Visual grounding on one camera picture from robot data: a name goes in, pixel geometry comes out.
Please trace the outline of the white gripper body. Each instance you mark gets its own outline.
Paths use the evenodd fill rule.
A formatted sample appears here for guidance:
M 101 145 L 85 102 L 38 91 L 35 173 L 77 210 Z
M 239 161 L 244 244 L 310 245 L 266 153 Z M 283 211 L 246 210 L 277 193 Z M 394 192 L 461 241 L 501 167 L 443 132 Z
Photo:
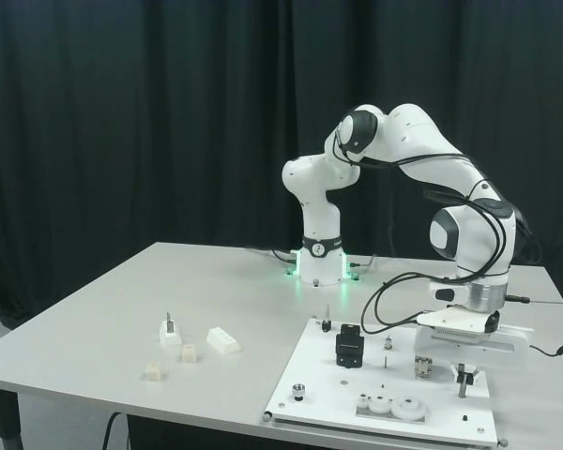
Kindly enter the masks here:
M 465 365 L 524 365 L 528 349 L 529 329 L 509 325 L 481 335 L 419 326 L 413 346 L 415 355 Z

